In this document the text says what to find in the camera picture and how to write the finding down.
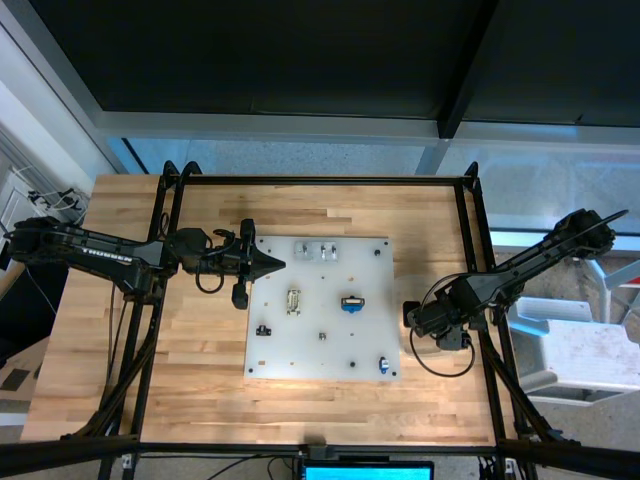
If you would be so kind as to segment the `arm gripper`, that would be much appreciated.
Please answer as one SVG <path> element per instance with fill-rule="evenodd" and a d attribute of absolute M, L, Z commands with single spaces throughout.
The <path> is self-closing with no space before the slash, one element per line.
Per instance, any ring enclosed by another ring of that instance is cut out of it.
<path fill-rule="evenodd" d="M 459 351 L 469 347 L 460 312 L 447 300 L 425 304 L 403 303 L 403 324 L 419 338 L 430 337 L 440 350 Z"/>
<path fill-rule="evenodd" d="M 231 301 L 236 309 L 247 310 L 249 305 L 247 284 L 255 283 L 262 277 L 284 269 L 286 264 L 283 260 L 259 249 L 261 241 L 255 242 L 256 229 L 252 219 L 241 221 L 238 236 L 221 229 L 215 230 L 214 233 L 224 236 L 225 241 L 202 258 L 202 274 L 217 276 L 219 283 L 213 289 L 203 287 L 202 292 L 208 295 L 216 294 L 223 288 L 228 276 L 236 277 Z"/>

